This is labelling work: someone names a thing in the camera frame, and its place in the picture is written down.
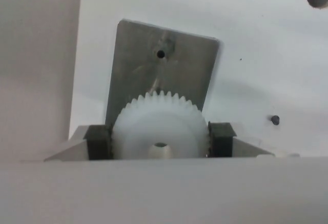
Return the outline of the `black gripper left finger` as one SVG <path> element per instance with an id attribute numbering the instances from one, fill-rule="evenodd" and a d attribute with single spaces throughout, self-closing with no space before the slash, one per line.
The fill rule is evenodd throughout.
<path id="1" fill-rule="evenodd" d="M 43 161 L 111 159 L 111 131 L 112 127 L 106 125 L 79 126 L 68 141 L 48 150 L 43 156 Z"/>

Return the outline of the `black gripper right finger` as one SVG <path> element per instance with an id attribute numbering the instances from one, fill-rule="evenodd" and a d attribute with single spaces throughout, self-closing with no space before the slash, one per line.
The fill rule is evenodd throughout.
<path id="1" fill-rule="evenodd" d="M 230 157 L 260 157 L 261 155 L 275 156 L 268 149 L 251 144 L 237 138 L 230 123 L 208 122 L 210 135 L 210 147 L 207 157 L 230 158 Z"/>

